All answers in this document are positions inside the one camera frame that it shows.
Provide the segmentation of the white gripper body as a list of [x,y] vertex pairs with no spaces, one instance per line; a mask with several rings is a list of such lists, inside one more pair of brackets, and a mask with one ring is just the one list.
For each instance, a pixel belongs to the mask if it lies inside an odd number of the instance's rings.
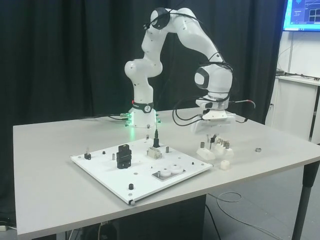
[[234,113],[205,113],[199,121],[191,124],[191,132],[195,135],[219,135],[234,128],[236,114]]

